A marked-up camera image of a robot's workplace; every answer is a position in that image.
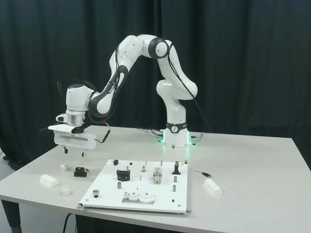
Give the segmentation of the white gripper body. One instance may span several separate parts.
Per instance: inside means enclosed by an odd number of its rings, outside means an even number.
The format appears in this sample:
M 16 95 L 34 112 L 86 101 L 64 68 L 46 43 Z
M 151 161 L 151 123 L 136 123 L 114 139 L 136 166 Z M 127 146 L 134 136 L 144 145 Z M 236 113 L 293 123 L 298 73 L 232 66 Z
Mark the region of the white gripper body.
M 54 133 L 54 142 L 57 145 L 65 147 L 75 147 L 80 149 L 94 149 L 95 148 L 95 134 L 84 133 Z

